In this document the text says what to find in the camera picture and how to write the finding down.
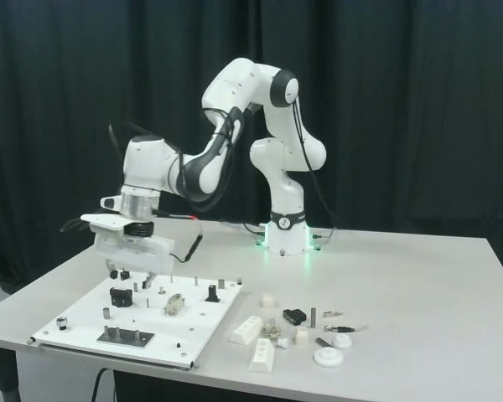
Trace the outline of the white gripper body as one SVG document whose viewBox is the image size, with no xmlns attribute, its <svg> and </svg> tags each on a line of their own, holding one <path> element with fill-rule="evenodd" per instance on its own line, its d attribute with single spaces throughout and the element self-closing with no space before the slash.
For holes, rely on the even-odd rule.
<svg viewBox="0 0 503 402">
<path fill-rule="evenodd" d="M 104 261 L 112 260 L 118 270 L 169 275 L 174 269 L 175 241 L 159 236 L 135 237 L 123 232 L 94 231 L 94 248 Z"/>
</svg>

